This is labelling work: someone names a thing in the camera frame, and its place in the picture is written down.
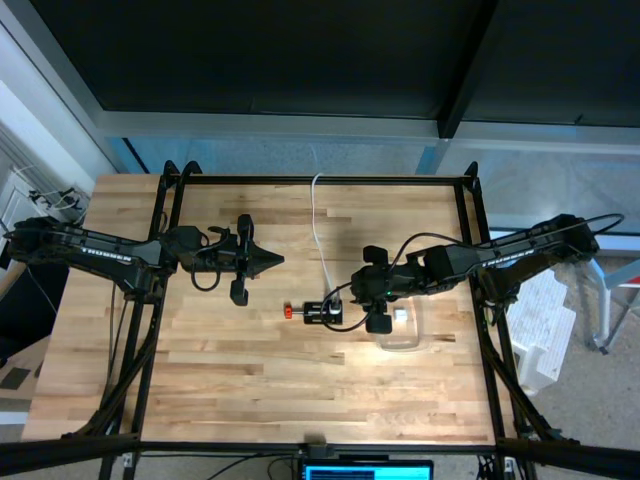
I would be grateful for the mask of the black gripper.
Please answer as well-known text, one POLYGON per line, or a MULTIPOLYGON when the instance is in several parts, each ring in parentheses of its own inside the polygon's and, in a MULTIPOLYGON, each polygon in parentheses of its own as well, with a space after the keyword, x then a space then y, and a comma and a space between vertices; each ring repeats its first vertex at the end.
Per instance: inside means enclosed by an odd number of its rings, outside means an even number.
POLYGON ((270 252, 253 242, 254 224, 249 214, 238 217, 237 234, 231 235, 230 248, 219 256, 220 271, 233 273, 235 279, 230 284, 230 298, 235 305, 247 305, 249 293, 245 287, 248 276, 255 278, 262 272, 284 262, 282 255, 270 252))
POLYGON ((391 334, 387 304, 407 295, 408 282, 393 272, 386 249, 368 245, 363 249, 363 260, 366 265, 361 269, 361 306, 366 312, 366 332, 391 334))

